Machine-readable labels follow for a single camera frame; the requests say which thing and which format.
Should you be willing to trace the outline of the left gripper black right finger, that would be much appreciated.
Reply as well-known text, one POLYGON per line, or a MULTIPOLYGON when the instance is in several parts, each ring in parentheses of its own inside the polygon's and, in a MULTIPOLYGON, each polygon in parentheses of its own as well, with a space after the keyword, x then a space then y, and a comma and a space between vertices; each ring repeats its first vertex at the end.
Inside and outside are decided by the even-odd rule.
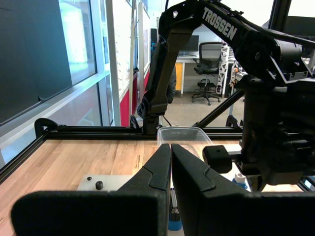
POLYGON ((172 181, 187 236, 312 236, 313 192, 249 192, 178 144, 172 181))

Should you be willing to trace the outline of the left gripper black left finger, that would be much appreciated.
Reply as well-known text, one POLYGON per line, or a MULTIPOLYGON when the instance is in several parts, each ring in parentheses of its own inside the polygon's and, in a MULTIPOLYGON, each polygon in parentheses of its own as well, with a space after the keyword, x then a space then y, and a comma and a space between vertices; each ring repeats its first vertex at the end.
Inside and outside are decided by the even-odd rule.
POLYGON ((11 210, 18 236, 165 236, 171 149, 161 145, 117 191, 37 191, 11 210))

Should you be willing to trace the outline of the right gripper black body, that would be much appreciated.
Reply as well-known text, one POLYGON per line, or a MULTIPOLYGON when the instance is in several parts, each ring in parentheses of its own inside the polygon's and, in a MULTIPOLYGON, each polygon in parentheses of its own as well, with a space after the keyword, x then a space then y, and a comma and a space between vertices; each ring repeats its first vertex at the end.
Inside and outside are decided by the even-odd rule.
POLYGON ((208 146, 203 159, 220 174, 235 162, 243 175, 260 178, 264 184, 297 184, 315 171, 315 118, 245 115, 241 151, 231 154, 224 147, 208 146))

